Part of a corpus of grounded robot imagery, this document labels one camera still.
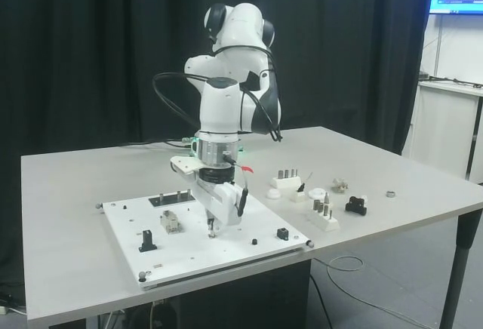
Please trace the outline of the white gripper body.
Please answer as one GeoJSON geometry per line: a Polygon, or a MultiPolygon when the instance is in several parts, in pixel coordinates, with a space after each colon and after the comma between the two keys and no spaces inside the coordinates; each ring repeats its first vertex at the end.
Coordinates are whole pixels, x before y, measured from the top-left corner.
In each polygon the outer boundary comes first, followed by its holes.
{"type": "Polygon", "coordinates": [[[192,186],[195,199],[225,226],[236,226],[242,221],[248,191],[231,183],[215,184],[197,181],[192,186]]]}

